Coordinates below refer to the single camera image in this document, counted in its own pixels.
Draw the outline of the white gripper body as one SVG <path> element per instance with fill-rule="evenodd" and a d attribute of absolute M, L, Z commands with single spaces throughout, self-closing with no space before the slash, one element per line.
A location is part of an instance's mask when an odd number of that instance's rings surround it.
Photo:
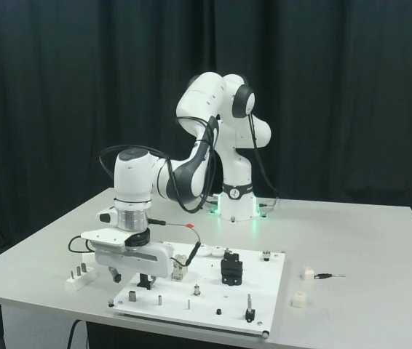
<path fill-rule="evenodd" d="M 126 268 L 157 278 L 167 278 L 173 271 L 173 246 L 157 242 L 144 246 L 95 245 L 95 260 L 100 265 Z"/>

